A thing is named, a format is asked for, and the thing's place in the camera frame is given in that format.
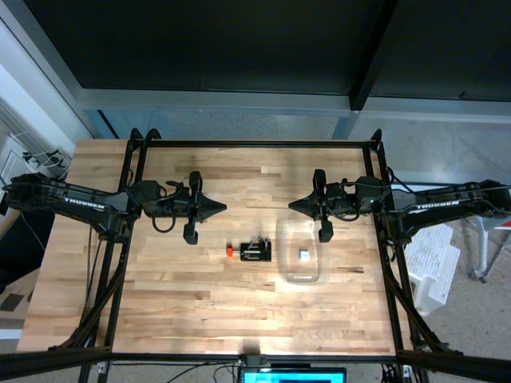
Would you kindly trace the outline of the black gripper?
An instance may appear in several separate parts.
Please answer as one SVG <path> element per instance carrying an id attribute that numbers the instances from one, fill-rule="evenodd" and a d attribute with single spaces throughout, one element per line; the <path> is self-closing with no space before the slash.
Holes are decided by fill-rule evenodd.
<path id="1" fill-rule="evenodd" d="M 162 234 L 169 233 L 178 218 L 186 218 L 188 222 L 184 225 L 183 238 L 187 244 L 197 244 L 196 222 L 226 211 L 227 205 L 202 194 L 203 180 L 198 171 L 190 173 L 187 187 L 174 181 L 168 181 L 167 185 L 174 186 L 175 191 L 154 203 L 153 228 Z M 171 226 L 168 229 L 159 228 L 157 218 L 171 218 Z"/>
<path id="2" fill-rule="evenodd" d="M 320 222 L 319 241 L 328 243 L 333 235 L 333 216 L 343 222 L 352 222 L 359 217 L 355 197 L 344 190 L 339 183 L 327 183 L 324 170 L 316 169 L 313 175 L 313 193 L 288 204 L 292 211 Z"/>

